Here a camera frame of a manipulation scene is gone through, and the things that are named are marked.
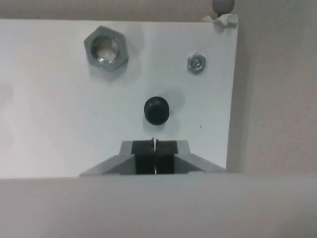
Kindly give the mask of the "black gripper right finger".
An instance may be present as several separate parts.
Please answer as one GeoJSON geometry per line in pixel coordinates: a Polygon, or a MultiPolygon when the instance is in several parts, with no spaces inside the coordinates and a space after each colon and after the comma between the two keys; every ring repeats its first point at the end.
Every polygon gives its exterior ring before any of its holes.
{"type": "Polygon", "coordinates": [[[157,174],[219,174],[226,172],[226,169],[191,153],[186,140],[157,140],[155,163],[157,174]]]}

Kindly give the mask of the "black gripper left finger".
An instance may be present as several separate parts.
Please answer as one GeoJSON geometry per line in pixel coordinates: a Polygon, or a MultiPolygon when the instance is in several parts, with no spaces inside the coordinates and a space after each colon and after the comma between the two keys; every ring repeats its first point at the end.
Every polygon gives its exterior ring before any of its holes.
{"type": "Polygon", "coordinates": [[[154,140],[123,141],[119,153],[83,171],[79,176],[153,175],[154,140]]]}

